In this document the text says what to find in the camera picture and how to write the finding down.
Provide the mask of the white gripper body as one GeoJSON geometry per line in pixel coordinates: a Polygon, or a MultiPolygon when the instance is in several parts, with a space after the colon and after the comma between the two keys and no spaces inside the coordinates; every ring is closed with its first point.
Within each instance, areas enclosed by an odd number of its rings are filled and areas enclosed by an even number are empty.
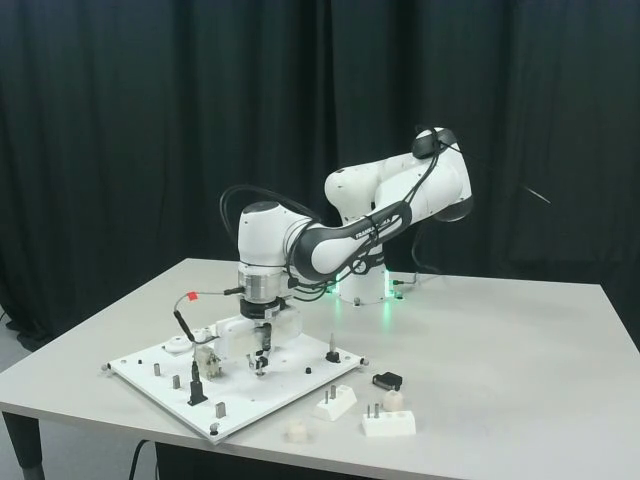
{"type": "Polygon", "coordinates": [[[301,333],[302,315],[297,309],[285,309],[266,320],[237,315],[215,324],[215,352],[219,358],[245,357],[280,347],[301,333]]]}

